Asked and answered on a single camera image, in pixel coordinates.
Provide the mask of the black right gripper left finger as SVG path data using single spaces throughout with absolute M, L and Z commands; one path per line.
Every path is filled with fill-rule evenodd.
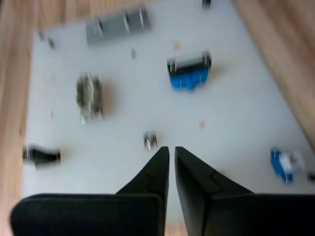
M 11 211 L 16 236 L 162 236 L 169 149 L 161 147 L 117 193 L 36 194 Z

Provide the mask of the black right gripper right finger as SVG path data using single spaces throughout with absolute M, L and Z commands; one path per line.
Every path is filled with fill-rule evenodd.
M 176 184 L 190 236 L 312 236 L 314 195 L 256 194 L 183 147 Z

